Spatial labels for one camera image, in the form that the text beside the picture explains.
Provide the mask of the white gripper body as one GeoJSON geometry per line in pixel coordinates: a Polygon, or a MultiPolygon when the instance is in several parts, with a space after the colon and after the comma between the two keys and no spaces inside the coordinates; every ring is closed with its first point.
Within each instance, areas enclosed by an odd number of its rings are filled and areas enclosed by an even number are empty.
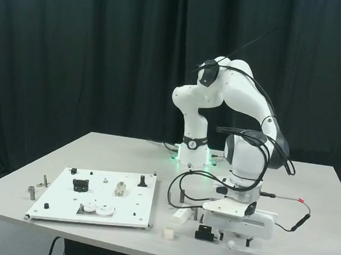
{"type": "Polygon", "coordinates": [[[204,211],[203,223],[208,226],[225,230],[242,236],[256,237],[268,240],[273,235],[277,222],[277,213],[271,211],[256,211],[245,218],[228,217],[211,211],[204,211]]]}

